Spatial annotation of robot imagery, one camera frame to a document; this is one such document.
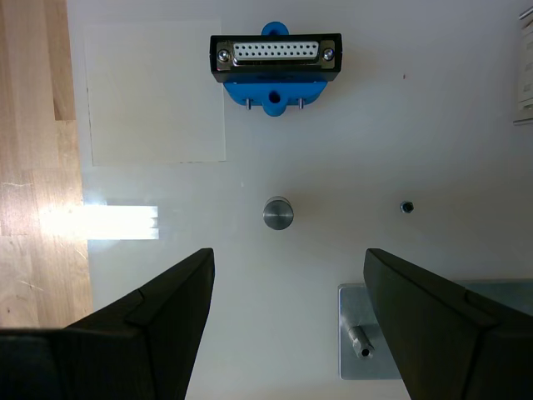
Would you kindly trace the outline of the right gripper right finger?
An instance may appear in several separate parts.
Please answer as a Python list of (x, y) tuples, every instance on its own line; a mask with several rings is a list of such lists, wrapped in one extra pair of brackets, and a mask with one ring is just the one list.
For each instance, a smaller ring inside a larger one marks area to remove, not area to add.
[(412, 399), (530, 399), (532, 317), (379, 248), (363, 276)]

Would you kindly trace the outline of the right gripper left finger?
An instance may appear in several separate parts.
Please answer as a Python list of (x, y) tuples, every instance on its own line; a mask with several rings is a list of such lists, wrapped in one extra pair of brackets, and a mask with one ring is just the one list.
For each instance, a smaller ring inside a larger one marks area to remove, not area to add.
[(3, 399), (183, 399), (207, 323), (203, 248), (65, 328), (1, 331)]

